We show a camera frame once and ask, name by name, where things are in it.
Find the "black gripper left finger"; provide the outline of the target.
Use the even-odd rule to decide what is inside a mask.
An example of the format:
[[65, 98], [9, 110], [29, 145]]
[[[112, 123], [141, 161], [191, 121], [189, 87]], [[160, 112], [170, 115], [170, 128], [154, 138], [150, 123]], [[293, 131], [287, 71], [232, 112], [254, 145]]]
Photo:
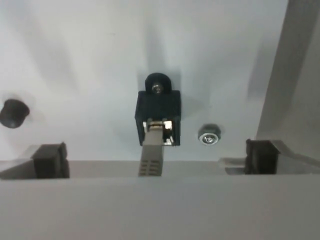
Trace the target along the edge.
[[31, 145], [18, 158], [0, 162], [2, 180], [68, 179], [67, 145]]

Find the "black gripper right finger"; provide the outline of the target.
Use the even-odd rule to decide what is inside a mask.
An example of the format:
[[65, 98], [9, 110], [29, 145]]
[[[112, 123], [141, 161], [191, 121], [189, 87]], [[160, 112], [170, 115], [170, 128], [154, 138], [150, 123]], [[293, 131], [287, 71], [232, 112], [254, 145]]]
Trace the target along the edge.
[[281, 140], [246, 141], [246, 175], [308, 175], [320, 173], [320, 161], [293, 152]]

